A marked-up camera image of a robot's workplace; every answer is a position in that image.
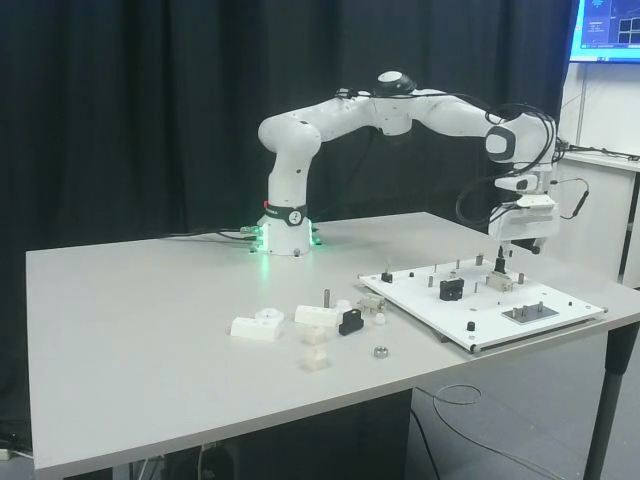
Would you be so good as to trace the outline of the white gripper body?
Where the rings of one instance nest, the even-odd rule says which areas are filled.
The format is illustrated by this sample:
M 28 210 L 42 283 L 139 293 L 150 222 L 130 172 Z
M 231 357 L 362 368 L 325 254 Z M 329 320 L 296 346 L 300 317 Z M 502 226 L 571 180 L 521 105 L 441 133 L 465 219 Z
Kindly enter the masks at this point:
M 559 229 L 557 205 L 551 208 L 498 207 L 488 224 L 488 234 L 499 242 L 548 238 L 556 235 Z

